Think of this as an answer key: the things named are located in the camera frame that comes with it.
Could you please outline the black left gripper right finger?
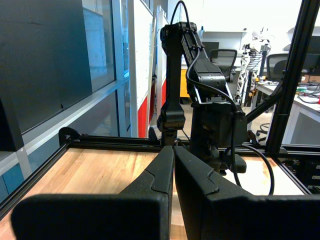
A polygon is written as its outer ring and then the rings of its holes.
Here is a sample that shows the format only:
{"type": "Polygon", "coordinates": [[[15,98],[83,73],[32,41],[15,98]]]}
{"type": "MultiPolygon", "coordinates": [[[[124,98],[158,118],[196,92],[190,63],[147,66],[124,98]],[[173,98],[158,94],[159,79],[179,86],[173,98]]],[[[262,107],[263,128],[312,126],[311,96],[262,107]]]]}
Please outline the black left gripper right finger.
{"type": "Polygon", "coordinates": [[[317,240],[317,195],[253,195],[181,146],[175,185],[190,240],[317,240]]]}

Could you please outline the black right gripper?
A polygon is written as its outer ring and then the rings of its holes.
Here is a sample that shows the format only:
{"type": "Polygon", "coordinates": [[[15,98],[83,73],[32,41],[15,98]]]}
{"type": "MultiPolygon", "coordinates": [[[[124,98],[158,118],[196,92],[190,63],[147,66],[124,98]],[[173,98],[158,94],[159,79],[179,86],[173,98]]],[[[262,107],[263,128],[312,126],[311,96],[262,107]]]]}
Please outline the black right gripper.
{"type": "Polygon", "coordinates": [[[219,148],[230,148],[231,143],[240,147],[247,141],[248,121],[241,107],[237,111],[228,101],[199,103],[192,100],[192,125],[189,151],[205,162],[217,173],[233,168],[231,152],[223,153],[219,148]]]}

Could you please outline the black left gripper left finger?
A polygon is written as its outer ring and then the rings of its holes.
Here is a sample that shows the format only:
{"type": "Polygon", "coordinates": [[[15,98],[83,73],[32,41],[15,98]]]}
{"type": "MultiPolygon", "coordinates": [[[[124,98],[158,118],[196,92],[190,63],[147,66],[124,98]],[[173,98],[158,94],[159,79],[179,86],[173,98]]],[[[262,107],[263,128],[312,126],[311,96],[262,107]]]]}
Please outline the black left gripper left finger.
{"type": "Polygon", "coordinates": [[[174,151],[164,147],[119,194],[38,194],[18,203],[18,240],[167,240],[174,151]]]}

